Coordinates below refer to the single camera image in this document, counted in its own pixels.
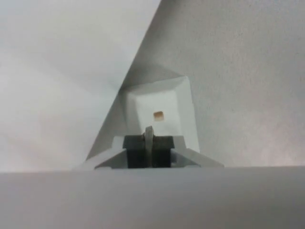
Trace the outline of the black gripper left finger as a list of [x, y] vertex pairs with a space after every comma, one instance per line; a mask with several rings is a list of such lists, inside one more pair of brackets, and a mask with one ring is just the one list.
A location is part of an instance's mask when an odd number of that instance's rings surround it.
[[131, 169], [147, 167], [143, 135], [115, 136], [112, 146], [100, 154], [96, 169]]

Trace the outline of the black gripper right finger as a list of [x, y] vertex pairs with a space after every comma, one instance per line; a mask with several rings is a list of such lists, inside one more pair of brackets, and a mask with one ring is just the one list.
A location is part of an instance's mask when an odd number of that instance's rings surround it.
[[224, 167], [224, 165], [188, 148], [183, 136], [154, 136], [152, 167]]

